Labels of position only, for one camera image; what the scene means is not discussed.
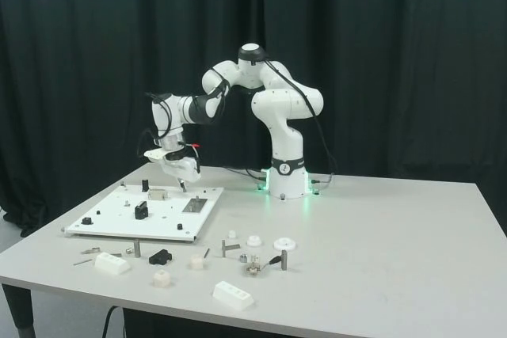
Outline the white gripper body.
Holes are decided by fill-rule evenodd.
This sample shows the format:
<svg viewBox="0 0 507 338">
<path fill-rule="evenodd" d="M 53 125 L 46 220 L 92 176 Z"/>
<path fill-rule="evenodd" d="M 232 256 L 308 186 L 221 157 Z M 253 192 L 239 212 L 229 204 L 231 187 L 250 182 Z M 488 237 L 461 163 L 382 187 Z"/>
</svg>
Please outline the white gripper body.
<svg viewBox="0 0 507 338">
<path fill-rule="evenodd" d="M 200 169 L 195 158 L 184 157 L 178 160 L 163 158 L 161 166 L 162 171 L 174 177 L 179 184 L 195 183 L 200 179 Z"/>
</svg>

